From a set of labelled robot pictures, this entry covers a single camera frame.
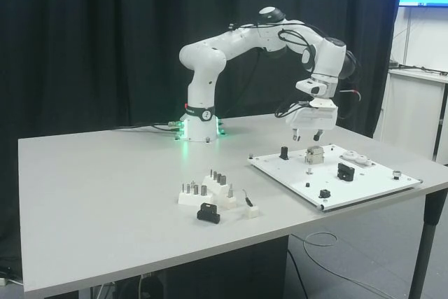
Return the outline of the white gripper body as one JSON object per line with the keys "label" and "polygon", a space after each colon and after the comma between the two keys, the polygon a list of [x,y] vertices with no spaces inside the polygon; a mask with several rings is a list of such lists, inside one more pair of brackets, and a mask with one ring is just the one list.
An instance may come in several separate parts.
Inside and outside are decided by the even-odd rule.
{"label": "white gripper body", "polygon": [[304,107],[286,117],[286,124],[297,130],[331,130],[335,127],[338,108]]}

